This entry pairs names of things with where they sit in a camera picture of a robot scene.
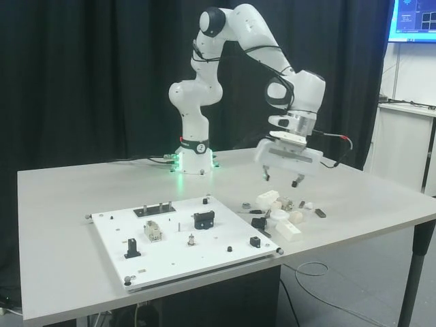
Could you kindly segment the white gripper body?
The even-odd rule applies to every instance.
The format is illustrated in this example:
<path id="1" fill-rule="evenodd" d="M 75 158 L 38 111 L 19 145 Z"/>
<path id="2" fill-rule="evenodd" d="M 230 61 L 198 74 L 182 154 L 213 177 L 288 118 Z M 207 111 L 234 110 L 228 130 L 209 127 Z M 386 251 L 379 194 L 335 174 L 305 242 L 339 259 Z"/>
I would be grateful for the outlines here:
<path id="1" fill-rule="evenodd" d="M 262 139 L 255 148 L 254 160 L 262 166 L 276 167 L 301 175 L 314 175 L 320 167 L 323 152 L 298 148 L 280 140 Z"/>

